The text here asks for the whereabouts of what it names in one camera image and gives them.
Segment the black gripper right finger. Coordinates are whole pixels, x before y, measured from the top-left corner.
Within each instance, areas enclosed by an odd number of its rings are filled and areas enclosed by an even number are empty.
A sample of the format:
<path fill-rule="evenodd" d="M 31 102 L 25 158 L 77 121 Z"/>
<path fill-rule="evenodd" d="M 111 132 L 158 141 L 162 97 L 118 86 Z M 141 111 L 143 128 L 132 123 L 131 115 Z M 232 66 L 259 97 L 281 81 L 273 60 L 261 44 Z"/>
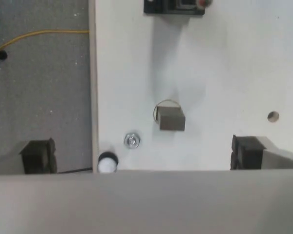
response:
<path fill-rule="evenodd" d="M 236 136 L 231 143 L 231 170 L 293 169 L 293 152 L 265 136 Z"/>

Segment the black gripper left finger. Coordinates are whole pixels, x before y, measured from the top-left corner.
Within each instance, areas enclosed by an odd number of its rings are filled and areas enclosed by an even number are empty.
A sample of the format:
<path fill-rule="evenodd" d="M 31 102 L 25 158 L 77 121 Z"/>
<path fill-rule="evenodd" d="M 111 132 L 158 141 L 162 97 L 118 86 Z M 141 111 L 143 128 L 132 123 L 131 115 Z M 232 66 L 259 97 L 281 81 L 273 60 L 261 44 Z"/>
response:
<path fill-rule="evenodd" d="M 55 141 L 32 140 L 21 150 L 20 155 L 26 175 L 56 174 L 57 160 Z"/>

